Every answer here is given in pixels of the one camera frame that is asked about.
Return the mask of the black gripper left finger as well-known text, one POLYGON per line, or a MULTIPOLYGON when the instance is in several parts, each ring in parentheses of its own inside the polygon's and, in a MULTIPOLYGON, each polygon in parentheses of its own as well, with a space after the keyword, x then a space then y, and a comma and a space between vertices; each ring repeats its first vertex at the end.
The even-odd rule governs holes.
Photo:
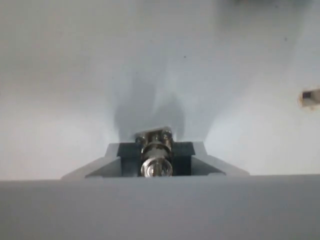
POLYGON ((135 143, 110 143, 100 157, 66 175, 63 179, 97 179, 138 177, 141 172, 140 151, 135 143))

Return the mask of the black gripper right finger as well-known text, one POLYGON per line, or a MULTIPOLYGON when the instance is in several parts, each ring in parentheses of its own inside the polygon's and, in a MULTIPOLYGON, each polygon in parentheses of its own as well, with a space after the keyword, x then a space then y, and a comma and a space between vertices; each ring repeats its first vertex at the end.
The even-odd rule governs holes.
POLYGON ((173 176, 247 177, 250 173, 207 153, 202 141, 174 142, 173 176))

